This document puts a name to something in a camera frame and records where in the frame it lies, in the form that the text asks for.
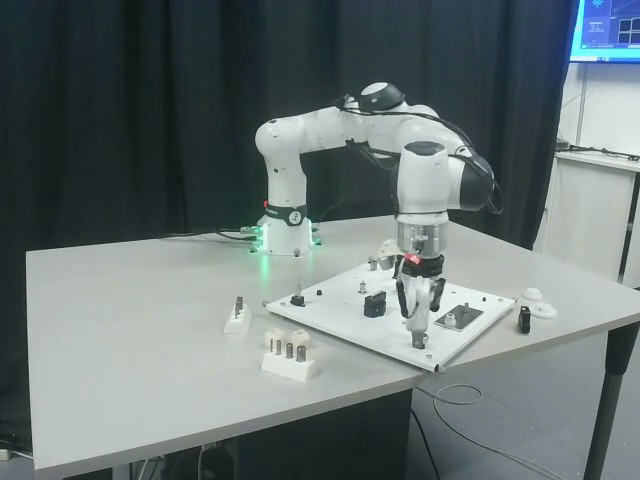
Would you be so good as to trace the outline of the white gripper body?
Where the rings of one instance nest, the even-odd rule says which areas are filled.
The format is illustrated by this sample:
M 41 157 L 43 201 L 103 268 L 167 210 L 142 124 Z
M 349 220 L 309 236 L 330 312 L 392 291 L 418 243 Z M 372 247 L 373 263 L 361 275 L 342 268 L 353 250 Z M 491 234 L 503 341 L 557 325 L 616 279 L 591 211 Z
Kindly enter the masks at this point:
M 405 326 L 408 331 L 424 335 L 428 329 L 431 282 L 429 278 L 407 277 L 404 282 L 406 310 Z

